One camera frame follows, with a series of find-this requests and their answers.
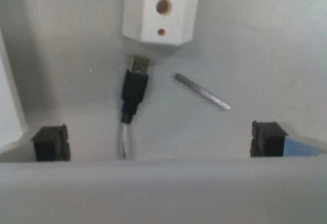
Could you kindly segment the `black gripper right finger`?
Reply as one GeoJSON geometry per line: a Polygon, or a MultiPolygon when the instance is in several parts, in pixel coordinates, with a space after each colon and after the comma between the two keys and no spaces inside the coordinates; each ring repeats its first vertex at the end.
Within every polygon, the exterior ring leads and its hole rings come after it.
{"type": "Polygon", "coordinates": [[[288,123],[252,122],[251,157],[310,157],[326,154],[326,142],[297,132],[288,123]]]}

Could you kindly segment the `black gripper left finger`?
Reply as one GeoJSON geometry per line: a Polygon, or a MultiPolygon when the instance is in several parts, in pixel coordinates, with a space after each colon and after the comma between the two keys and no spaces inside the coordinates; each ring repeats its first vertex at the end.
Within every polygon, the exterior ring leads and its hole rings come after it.
{"type": "Polygon", "coordinates": [[[43,126],[25,132],[17,141],[1,146],[2,162],[70,161],[67,125],[43,126]]]}

